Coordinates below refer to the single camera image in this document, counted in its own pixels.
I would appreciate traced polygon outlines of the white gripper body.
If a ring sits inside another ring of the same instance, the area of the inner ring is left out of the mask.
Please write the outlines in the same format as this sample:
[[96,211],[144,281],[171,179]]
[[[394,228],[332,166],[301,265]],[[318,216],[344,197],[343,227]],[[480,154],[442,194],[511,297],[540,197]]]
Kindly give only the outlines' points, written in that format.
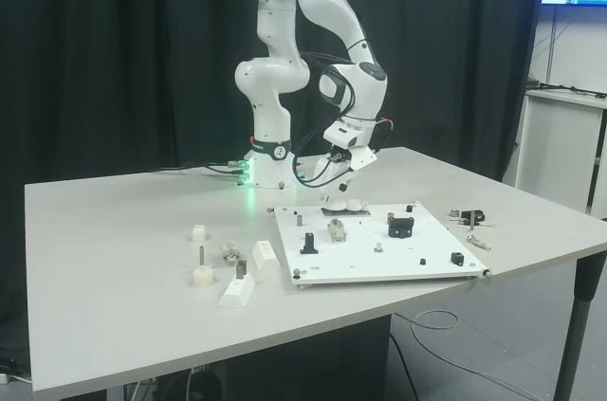
[[310,190],[329,190],[336,194],[340,182],[347,182],[348,189],[353,177],[349,152],[335,152],[323,155],[317,162],[314,172],[309,177],[301,177],[301,184]]

